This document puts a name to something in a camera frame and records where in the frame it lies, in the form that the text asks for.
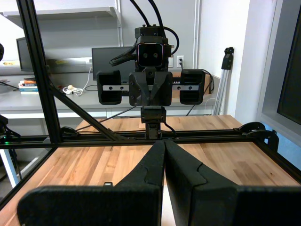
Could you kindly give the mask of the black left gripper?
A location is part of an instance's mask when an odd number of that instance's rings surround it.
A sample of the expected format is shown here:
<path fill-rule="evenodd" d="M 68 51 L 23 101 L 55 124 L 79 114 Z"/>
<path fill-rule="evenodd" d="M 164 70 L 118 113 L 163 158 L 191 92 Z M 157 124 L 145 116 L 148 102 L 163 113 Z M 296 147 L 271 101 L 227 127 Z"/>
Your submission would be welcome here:
<path fill-rule="evenodd" d="M 172 92 L 178 91 L 181 104 L 199 105 L 203 102 L 205 79 L 206 74 L 199 69 L 182 70 L 180 77 L 151 69 L 131 72 L 128 83 L 123 84 L 119 70 L 99 72 L 98 97 L 103 105 L 118 105 L 127 93 L 131 106 L 169 106 Z"/>

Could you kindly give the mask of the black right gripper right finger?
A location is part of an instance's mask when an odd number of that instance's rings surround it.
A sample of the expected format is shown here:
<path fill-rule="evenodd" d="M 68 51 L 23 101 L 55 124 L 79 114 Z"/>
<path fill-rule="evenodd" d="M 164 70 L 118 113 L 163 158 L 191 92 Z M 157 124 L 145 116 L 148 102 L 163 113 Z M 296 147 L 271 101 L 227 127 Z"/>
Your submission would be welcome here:
<path fill-rule="evenodd" d="M 298 186 L 240 186 L 172 141 L 166 181 L 178 226 L 298 226 Z"/>

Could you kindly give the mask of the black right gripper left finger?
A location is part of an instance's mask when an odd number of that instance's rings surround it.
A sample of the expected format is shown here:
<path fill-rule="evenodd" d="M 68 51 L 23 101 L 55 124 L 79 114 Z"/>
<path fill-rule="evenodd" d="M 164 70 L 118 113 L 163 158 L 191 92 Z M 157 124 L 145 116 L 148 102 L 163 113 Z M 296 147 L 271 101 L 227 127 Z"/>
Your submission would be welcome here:
<path fill-rule="evenodd" d="M 42 186 L 17 205 L 22 226 L 159 226 L 165 144 L 157 141 L 115 186 Z"/>

